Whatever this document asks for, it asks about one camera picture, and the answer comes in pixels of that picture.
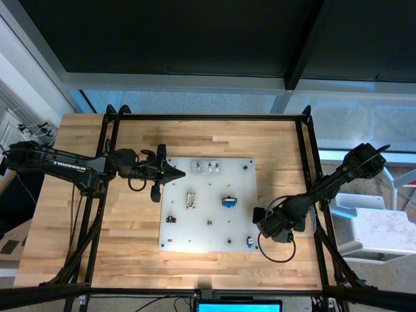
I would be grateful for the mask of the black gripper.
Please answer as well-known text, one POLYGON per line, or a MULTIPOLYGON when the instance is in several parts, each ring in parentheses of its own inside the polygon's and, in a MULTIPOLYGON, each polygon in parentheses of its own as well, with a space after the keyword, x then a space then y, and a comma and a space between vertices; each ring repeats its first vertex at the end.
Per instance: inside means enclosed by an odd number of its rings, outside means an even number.
POLYGON ((292 230, 289 229, 283 213, 275 213, 261 207, 253 210, 253 223, 264 238, 271 238, 274 242, 290 243, 294 241, 292 230))
POLYGON ((146 187, 147 181, 153 181, 150 197, 153 202, 159 203, 161 200, 160 188, 164 179, 164 167, 165 174, 169 175, 165 177, 166 184, 185 177, 186 173, 172 166, 168 161, 166 162, 165 144, 159 144, 156 152, 149 149, 142 149, 140 152, 146 156, 145 161, 139 162, 138 169, 139 179, 144 181, 142 189, 146 187))

